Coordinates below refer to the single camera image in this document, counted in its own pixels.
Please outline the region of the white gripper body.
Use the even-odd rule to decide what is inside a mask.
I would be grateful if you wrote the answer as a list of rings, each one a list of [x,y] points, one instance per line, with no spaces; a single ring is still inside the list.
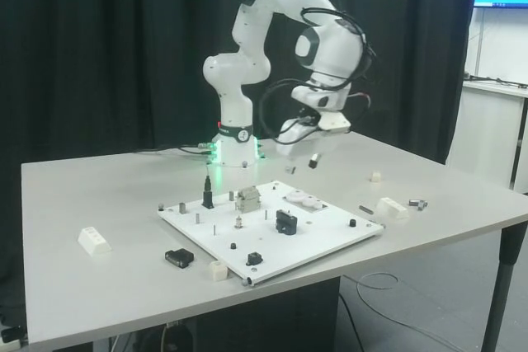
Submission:
[[[276,138],[276,152],[283,157],[298,157],[312,152],[320,138],[316,125],[310,125],[299,119],[288,119],[280,128]]]

